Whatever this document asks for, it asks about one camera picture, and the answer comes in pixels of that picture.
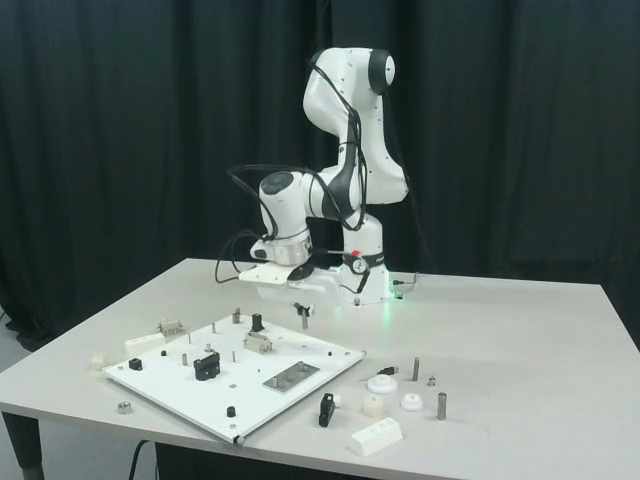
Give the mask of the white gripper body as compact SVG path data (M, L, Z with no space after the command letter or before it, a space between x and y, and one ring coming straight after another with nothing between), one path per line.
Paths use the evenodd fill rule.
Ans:
M282 285L258 284L257 291L266 300L303 306L339 306L342 302L341 288L333 274L314 273L303 280L287 281Z

